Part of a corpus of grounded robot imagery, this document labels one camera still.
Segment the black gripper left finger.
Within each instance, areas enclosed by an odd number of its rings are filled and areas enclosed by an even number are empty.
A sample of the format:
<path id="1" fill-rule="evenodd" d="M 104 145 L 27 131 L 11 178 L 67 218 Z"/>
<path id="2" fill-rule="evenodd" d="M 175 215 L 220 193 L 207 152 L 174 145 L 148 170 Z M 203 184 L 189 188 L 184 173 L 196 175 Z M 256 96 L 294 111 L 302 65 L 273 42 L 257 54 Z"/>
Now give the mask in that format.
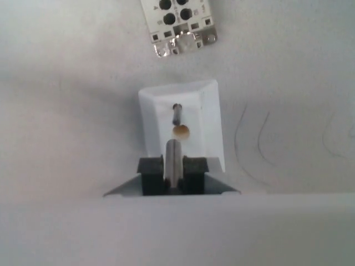
<path id="1" fill-rule="evenodd" d="M 160 156 L 140 158 L 136 176 L 104 196 L 161 196 L 165 192 L 164 159 Z"/>

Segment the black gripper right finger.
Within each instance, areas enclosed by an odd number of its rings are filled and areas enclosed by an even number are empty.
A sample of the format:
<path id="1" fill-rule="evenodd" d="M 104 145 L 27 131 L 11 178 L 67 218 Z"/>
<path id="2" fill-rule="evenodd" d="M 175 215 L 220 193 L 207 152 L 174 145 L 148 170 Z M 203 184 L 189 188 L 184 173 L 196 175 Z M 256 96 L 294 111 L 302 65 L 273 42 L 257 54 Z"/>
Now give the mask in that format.
<path id="1" fill-rule="evenodd" d="M 182 191 L 185 195 L 221 195 L 239 190 L 223 183 L 225 176 L 217 157 L 183 157 Z"/>

